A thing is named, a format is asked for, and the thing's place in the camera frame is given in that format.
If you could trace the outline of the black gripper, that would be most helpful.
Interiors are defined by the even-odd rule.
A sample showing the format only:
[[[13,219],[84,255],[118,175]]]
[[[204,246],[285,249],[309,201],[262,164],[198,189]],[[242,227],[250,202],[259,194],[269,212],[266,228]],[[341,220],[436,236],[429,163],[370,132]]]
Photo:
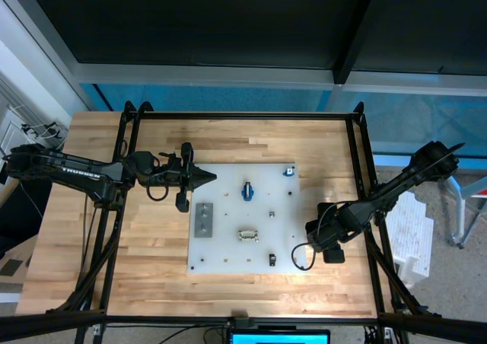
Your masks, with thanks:
[[[180,191],[176,194],[175,206],[179,212],[189,211],[189,200],[187,193],[189,188],[189,179],[191,176],[190,167],[193,162],[194,151],[190,142],[184,142],[181,146],[180,157],[175,153],[168,156],[166,173],[164,175],[164,186],[169,189],[178,187]],[[216,175],[207,170],[193,165],[193,190],[216,180]]]
[[[325,250],[340,250],[339,239],[344,229],[334,220],[318,219],[306,223],[307,241],[317,253]]]

